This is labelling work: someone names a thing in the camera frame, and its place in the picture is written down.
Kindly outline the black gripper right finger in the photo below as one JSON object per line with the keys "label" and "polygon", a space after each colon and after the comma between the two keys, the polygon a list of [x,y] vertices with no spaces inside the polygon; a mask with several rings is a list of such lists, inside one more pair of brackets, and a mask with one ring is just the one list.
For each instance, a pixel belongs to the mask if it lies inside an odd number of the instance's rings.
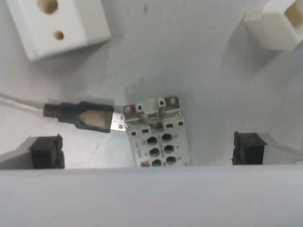
{"label": "black gripper right finger", "polygon": [[232,164],[293,165],[303,163],[303,152],[275,141],[268,133],[235,132]]}

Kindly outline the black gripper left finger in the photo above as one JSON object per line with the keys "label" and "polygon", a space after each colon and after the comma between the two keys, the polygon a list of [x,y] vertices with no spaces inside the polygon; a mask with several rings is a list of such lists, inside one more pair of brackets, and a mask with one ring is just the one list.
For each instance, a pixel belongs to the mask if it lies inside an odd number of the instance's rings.
{"label": "black gripper left finger", "polygon": [[1,169],[64,169],[61,135],[29,137],[16,150],[1,154]]}

